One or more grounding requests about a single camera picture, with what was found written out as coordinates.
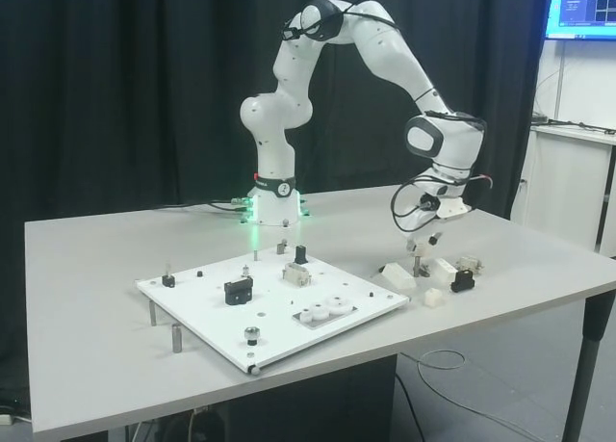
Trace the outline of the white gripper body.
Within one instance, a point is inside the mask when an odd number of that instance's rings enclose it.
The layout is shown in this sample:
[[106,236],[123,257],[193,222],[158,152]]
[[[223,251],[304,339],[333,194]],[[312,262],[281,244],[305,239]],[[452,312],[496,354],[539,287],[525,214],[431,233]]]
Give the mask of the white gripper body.
[[430,235],[433,223],[439,220],[437,210],[440,204],[438,197],[423,194],[414,206],[398,213],[398,230],[407,241],[418,241]]

